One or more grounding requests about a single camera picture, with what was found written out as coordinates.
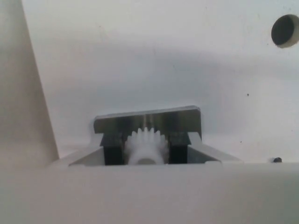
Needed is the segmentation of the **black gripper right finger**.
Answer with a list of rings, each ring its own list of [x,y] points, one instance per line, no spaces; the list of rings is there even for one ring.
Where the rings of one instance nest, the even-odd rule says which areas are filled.
[[[204,164],[207,162],[240,163],[242,160],[202,143],[197,132],[170,133],[170,164]]]

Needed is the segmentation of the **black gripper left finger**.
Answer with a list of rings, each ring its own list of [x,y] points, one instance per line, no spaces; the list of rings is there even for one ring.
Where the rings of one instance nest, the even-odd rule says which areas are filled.
[[[124,139],[121,133],[104,133],[95,139],[89,152],[70,163],[69,166],[119,166],[124,165]]]

